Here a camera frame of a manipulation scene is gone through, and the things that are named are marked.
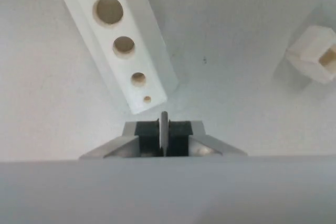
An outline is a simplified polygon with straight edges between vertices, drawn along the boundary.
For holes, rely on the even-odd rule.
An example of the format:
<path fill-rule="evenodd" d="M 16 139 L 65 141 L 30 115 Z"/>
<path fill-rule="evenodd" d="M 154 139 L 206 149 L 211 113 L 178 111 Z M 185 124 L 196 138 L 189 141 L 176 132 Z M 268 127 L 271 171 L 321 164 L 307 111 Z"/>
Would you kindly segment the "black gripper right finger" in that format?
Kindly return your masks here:
<path fill-rule="evenodd" d="M 170 121 L 168 157 L 246 156 L 247 153 L 206 133 L 202 121 Z"/>

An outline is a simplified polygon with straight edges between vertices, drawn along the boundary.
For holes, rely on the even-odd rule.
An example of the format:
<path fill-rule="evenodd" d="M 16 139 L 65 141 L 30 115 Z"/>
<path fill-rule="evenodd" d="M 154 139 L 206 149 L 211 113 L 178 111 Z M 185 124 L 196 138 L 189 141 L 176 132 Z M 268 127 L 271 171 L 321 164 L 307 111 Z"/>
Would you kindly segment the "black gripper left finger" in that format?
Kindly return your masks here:
<path fill-rule="evenodd" d="M 81 159 L 160 157 L 159 121 L 126 122 L 120 136 L 83 154 Z"/>

